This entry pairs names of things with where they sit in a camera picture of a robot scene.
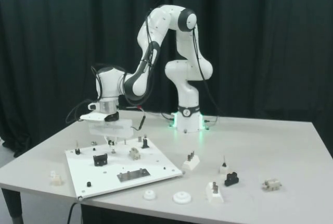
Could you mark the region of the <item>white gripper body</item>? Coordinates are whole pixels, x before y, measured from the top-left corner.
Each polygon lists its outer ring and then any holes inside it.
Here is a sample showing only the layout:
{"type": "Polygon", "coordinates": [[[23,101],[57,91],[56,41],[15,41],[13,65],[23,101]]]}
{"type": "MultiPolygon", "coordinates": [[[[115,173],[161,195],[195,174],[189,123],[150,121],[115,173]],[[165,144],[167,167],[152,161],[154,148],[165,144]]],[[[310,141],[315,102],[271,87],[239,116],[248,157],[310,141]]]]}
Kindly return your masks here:
{"type": "Polygon", "coordinates": [[[133,136],[132,120],[120,119],[113,122],[88,121],[91,134],[111,138],[130,138],[133,136]]]}

